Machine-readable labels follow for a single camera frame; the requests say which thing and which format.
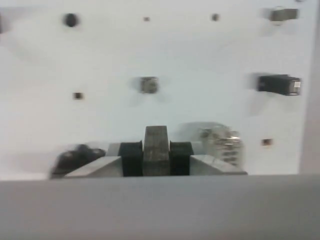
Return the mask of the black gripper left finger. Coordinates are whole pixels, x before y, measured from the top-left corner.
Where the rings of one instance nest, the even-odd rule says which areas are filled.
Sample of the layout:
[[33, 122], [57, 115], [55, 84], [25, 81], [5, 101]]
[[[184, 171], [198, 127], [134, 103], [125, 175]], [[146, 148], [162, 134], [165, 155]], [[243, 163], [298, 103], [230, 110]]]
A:
[[111, 143], [107, 150], [85, 144], [63, 153], [64, 177], [142, 177], [143, 143]]

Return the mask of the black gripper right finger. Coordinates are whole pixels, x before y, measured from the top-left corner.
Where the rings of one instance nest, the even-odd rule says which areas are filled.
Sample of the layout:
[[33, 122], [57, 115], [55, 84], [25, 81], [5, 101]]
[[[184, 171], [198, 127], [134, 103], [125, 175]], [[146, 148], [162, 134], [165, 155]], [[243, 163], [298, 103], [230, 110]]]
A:
[[248, 173], [211, 155], [195, 154], [191, 142], [170, 142], [171, 176], [242, 176]]

